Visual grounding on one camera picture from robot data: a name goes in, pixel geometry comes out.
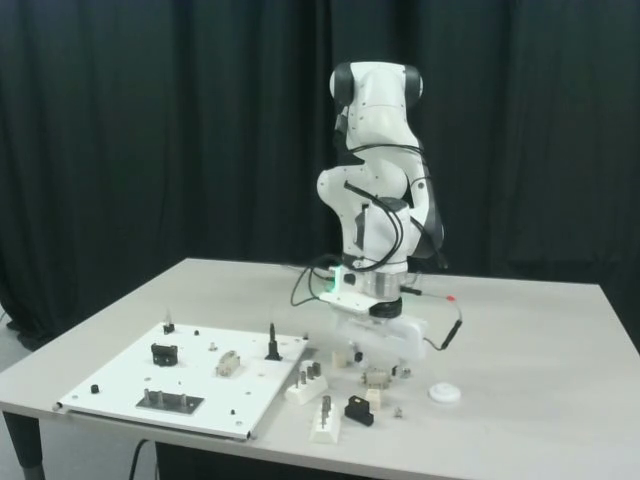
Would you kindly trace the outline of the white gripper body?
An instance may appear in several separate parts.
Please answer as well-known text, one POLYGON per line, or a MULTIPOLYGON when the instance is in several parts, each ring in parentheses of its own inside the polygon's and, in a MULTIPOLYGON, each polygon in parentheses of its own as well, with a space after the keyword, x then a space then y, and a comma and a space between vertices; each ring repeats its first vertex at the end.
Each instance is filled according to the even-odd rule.
POLYGON ((393 319, 376 319, 338 313, 335 332, 344 337, 364 357, 404 361, 424 360, 428 347, 425 323, 416 317, 400 315, 393 319))

